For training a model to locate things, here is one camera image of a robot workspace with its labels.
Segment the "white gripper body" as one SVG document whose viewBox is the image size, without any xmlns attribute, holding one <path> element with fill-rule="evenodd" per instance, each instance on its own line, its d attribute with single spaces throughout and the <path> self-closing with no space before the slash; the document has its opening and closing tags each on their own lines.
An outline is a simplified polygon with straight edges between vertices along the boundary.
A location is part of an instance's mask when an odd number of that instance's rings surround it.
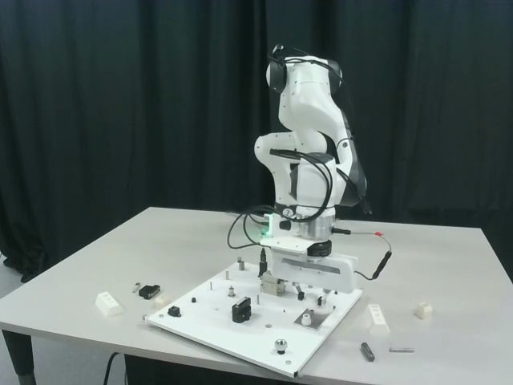
<svg viewBox="0 0 513 385">
<path fill-rule="evenodd" d="M 270 271 L 276 278 L 342 293 L 352 293 L 357 288 L 356 257 L 332 253 L 314 258 L 277 249 L 271 251 Z"/>
</svg>

